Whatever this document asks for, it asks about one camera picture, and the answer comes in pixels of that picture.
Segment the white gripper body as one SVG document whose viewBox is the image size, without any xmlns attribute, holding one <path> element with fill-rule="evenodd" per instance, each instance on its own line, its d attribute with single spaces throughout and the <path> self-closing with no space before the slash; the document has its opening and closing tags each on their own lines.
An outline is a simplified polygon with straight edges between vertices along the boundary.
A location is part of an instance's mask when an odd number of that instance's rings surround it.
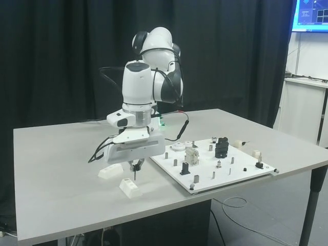
<svg viewBox="0 0 328 246">
<path fill-rule="evenodd" d="M 147 140 L 113 144 L 106 150 L 109 165 L 145 159 L 165 152 L 165 137 L 161 132 L 152 132 Z"/>
</svg>

